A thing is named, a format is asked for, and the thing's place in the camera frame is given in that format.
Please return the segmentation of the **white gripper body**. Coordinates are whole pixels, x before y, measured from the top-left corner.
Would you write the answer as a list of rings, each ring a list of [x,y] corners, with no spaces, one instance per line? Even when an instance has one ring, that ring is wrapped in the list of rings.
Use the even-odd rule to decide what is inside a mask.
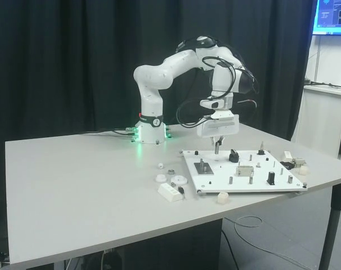
[[[236,114],[231,118],[221,120],[207,120],[196,129],[201,138],[220,137],[237,134],[239,132],[239,116]]]

